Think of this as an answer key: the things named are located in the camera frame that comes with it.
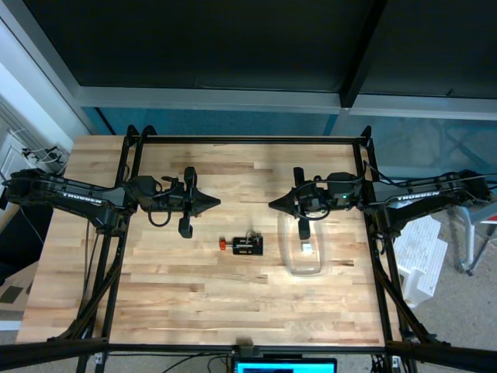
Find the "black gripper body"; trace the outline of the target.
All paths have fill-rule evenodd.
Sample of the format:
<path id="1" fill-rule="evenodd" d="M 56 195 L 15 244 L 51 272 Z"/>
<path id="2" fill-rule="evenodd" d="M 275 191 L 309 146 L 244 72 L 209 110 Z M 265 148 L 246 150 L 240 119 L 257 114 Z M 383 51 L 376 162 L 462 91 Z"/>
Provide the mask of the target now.
<path id="1" fill-rule="evenodd" d="M 196 171 L 193 167 L 185 168 L 183 182 L 174 179 L 167 194 L 167 208 L 170 213 L 181 213 L 178 231 L 184 239 L 191 239 L 193 236 L 193 226 L 190 224 L 193 210 L 193 191 L 196 187 Z"/>
<path id="2" fill-rule="evenodd" d="M 313 180 L 304 179 L 304 170 L 294 167 L 294 181 L 296 187 L 295 212 L 297 213 L 298 231 L 300 240 L 308 240 L 311 236 L 310 222 L 320 221 L 325 218 L 325 204 L 322 200 L 322 182 L 320 176 Z"/>

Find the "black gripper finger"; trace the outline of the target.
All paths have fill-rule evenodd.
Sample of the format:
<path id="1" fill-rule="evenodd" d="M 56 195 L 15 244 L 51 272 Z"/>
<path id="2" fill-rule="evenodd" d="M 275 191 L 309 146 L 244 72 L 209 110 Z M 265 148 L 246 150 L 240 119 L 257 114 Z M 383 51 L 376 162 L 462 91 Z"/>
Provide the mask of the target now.
<path id="1" fill-rule="evenodd" d="M 268 204 L 269 208 L 283 212 L 292 216 L 293 218 L 297 218 L 297 213 L 295 212 L 295 206 L 292 204 Z"/>
<path id="2" fill-rule="evenodd" d="M 212 196 L 209 196 L 201 191 L 199 191 L 198 188 L 194 188 L 194 191 L 193 191 L 193 198 L 196 200 L 196 201 L 199 201 L 200 203 L 220 203 L 221 200 L 216 198 L 216 197 L 212 197 Z"/>
<path id="3" fill-rule="evenodd" d="M 277 199 L 269 202 L 269 205 L 288 205 L 293 204 L 296 195 L 296 188 L 292 187 L 288 193 L 283 195 L 282 197 L 278 197 Z"/>
<path id="4" fill-rule="evenodd" d="M 202 213 L 204 213 L 205 211 L 211 209 L 211 208 L 214 208 L 218 205 L 220 205 L 221 203 L 218 201 L 218 202 L 209 202 L 209 203 L 200 203 L 200 202 L 196 202 L 193 204 L 193 215 L 195 217 L 198 217 L 199 215 L 201 215 Z"/>

